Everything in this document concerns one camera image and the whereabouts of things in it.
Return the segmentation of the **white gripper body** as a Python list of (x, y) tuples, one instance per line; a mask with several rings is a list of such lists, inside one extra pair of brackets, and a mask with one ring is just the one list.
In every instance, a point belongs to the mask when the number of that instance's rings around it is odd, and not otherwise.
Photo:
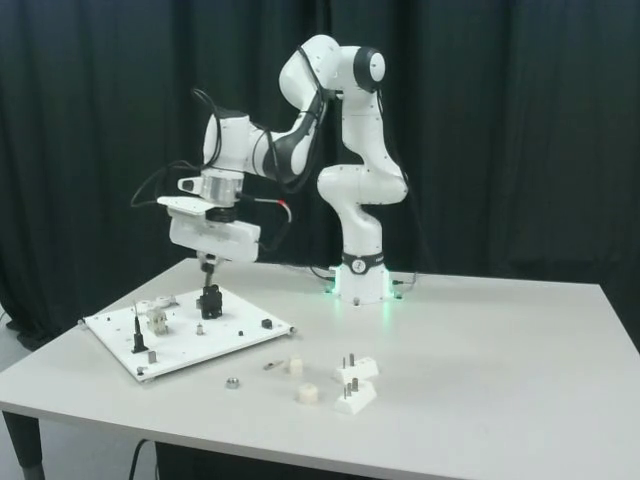
[(169, 238), (179, 246), (236, 262), (255, 262), (258, 257), (261, 228), (234, 221), (220, 223), (204, 217), (173, 217)]

